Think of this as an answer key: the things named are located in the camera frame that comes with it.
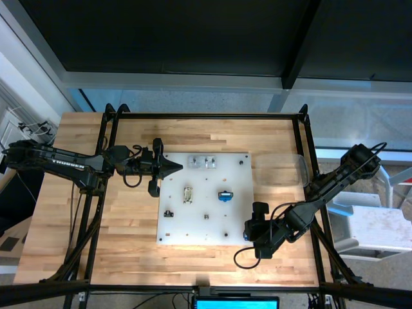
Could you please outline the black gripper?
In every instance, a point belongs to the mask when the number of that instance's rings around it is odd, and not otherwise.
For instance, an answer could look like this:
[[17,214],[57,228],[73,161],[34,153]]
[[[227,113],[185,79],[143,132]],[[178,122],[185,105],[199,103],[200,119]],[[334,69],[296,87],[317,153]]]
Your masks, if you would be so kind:
[[270,213],[269,204],[255,201],[252,204],[252,219],[244,224],[244,233],[249,234],[247,239],[254,247],[255,257],[258,259],[272,259],[274,249],[272,246],[273,219],[275,213],[285,204],[275,207]]
[[150,176],[151,180],[148,184],[148,193],[151,197],[160,196],[160,187],[158,180],[160,179],[160,168],[162,168],[162,180],[169,175],[181,171],[183,165],[170,161],[167,155],[163,155],[164,144],[160,138],[155,138],[152,144],[152,150],[144,147],[141,153],[141,175]]

